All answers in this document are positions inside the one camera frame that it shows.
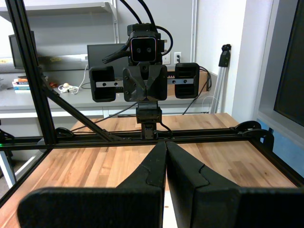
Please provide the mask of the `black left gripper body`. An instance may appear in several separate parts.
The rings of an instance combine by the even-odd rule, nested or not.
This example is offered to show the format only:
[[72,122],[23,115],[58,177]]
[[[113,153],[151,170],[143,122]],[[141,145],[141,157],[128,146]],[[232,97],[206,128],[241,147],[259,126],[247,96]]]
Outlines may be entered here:
[[[149,63],[140,63],[139,67],[141,76],[146,85],[149,76]],[[178,99],[195,98],[199,90],[199,65],[196,63],[177,63],[175,70],[172,72],[173,77],[167,77],[167,85],[174,86],[174,94]],[[95,102],[111,102],[116,99],[116,89],[121,87],[123,90],[123,76],[121,80],[116,80],[114,76],[114,68],[107,67],[92,67],[89,70],[90,85],[92,98]],[[142,102],[158,102],[149,101],[146,98]]]

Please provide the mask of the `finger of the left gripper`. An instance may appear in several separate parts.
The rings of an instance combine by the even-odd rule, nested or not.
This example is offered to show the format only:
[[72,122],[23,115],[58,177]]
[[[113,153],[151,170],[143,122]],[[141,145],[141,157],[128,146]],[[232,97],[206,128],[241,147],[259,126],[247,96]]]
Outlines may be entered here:
[[149,101],[164,101],[167,99],[167,67],[165,65],[149,66],[146,98]]
[[145,83],[139,67],[123,70],[123,93],[127,102],[141,102],[145,99]]

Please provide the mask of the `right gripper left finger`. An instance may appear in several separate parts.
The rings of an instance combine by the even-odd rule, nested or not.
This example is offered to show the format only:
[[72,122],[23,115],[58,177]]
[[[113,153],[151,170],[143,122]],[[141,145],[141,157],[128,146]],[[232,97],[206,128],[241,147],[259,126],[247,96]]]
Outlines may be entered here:
[[166,143],[116,188],[41,188],[18,205],[22,228],[161,228]]

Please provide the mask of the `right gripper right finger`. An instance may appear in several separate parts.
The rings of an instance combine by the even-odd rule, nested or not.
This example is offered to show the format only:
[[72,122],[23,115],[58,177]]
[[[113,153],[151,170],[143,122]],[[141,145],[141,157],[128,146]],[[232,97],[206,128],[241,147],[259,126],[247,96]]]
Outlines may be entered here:
[[174,142],[167,177],[180,228],[301,228],[303,188],[240,187]]

